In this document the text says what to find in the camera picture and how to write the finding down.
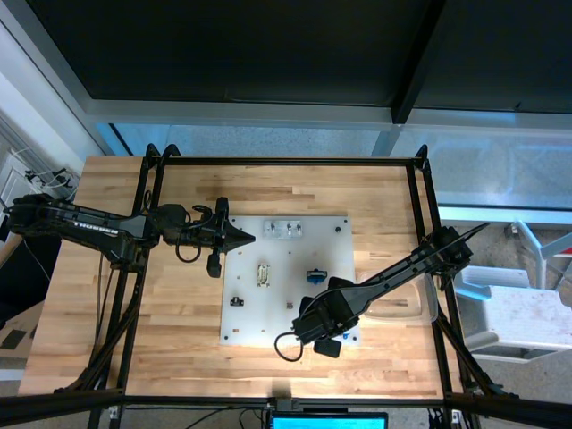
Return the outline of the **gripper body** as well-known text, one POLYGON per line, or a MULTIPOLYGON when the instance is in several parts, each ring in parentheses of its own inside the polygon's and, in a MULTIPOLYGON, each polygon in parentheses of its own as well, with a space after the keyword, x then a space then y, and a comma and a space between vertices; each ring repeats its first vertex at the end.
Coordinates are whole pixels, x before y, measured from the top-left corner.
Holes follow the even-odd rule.
POLYGON ((221 276, 221 254, 224 251, 228 214, 228 198, 218 198, 211 220, 201 228, 198 235, 198 243, 201 248, 208 248, 210 250, 206 261, 206 270, 208 275, 212 278, 219 278, 221 276))
POLYGON ((354 323, 353 313, 342 294, 342 289, 352 286, 350 281, 332 277, 325 294, 315 305, 315 314, 322 323, 322 332, 314 342, 314 352, 329 358, 337 358, 341 352, 341 342, 335 337, 345 333, 354 323))

